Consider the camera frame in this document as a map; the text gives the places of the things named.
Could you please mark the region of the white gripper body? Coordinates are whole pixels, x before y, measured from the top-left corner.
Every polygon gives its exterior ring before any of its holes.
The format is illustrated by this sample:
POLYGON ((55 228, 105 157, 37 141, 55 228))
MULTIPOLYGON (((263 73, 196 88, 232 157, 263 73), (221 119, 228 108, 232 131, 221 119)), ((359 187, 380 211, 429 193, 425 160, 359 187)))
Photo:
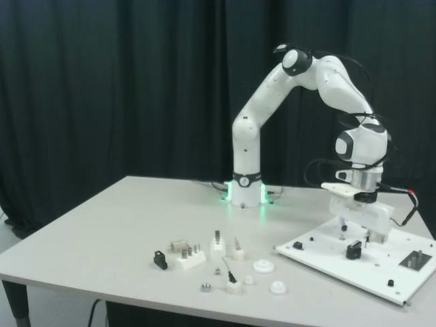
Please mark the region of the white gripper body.
POLYGON ((330 212, 340 219, 352 221, 381 235, 389 235, 392 228, 392 207, 381 202, 363 204, 331 199, 330 212))

